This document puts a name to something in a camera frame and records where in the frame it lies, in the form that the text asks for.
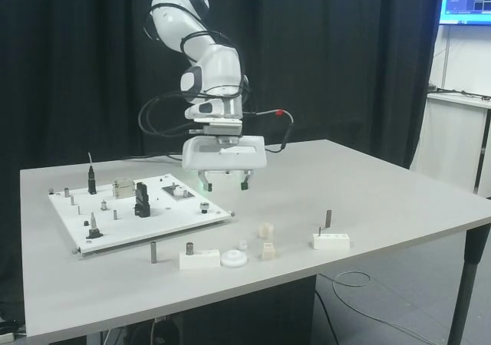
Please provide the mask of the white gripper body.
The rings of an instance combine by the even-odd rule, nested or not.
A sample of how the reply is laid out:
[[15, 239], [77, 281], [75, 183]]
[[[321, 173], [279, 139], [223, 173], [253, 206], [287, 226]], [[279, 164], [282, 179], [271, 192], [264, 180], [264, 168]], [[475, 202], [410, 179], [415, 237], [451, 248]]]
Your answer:
[[182, 165], [190, 171], [265, 168], [265, 141], [262, 136], [195, 136], [183, 145]]

